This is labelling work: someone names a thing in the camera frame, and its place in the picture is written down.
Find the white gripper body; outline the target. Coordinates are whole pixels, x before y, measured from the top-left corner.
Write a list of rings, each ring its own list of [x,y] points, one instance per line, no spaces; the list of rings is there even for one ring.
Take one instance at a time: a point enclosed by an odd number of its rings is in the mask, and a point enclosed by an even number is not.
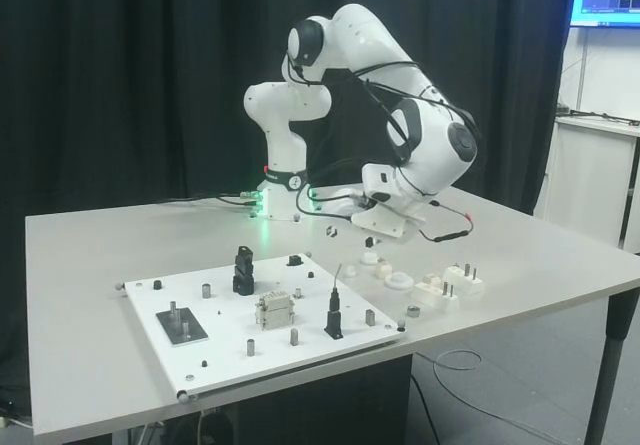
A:
[[[370,232],[400,238],[406,218],[367,197],[362,190],[341,188],[319,200],[322,213],[346,217],[353,225]]]

